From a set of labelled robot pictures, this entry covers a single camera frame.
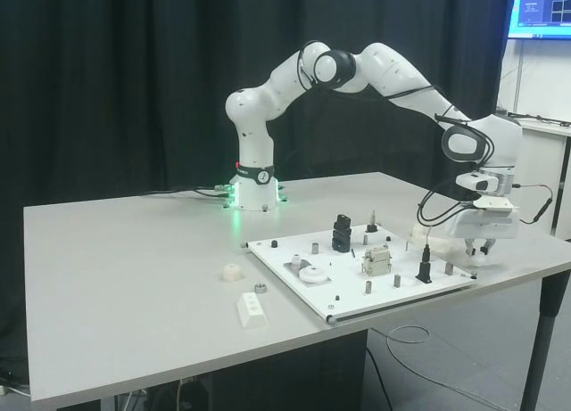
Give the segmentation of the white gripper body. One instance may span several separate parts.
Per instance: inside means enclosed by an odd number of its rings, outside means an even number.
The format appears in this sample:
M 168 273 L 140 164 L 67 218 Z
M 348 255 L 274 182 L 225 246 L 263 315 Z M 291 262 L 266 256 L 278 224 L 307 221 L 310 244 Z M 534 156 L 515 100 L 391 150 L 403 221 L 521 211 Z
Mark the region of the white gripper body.
M 519 213 L 513 210 L 465 209 L 447 226 L 451 238 L 486 240 L 513 239 L 519 228 Z

